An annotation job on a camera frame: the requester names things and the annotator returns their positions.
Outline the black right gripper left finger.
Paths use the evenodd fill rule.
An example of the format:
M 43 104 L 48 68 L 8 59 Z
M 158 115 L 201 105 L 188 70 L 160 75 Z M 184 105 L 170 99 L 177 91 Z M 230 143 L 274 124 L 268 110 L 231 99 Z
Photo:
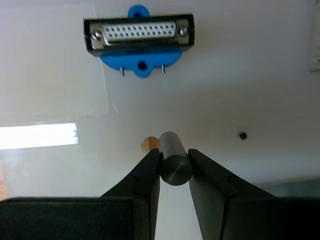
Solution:
M 99 197 L 15 197 L 0 203 L 3 240 L 152 240 L 160 152 L 151 150 Z

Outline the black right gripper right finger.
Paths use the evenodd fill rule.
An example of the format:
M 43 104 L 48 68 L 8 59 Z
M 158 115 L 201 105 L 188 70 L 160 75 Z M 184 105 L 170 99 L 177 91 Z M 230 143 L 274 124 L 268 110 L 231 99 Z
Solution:
M 276 197 L 196 149 L 189 149 L 189 180 L 205 240 L 318 240 L 320 200 Z

